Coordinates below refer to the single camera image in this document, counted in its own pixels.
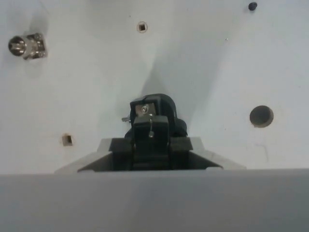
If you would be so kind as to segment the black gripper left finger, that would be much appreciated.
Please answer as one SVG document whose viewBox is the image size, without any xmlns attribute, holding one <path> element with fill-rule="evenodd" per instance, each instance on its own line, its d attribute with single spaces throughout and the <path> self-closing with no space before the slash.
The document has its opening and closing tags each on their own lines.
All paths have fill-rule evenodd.
<svg viewBox="0 0 309 232">
<path fill-rule="evenodd" d="M 130 161 L 132 146 L 125 138 L 102 139 L 95 152 L 92 152 L 59 169 L 56 173 L 89 173 L 126 171 L 128 164 L 121 160 Z"/>
</svg>

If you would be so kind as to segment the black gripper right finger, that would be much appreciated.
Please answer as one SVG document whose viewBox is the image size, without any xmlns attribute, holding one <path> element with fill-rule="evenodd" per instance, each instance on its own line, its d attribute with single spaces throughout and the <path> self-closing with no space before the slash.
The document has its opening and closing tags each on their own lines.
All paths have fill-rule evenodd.
<svg viewBox="0 0 309 232">
<path fill-rule="evenodd" d="M 172 138 L 169 154 L 173 170 L 246 169 L 244 165 L 207 150 L 199 137 Z"/>
</svg>

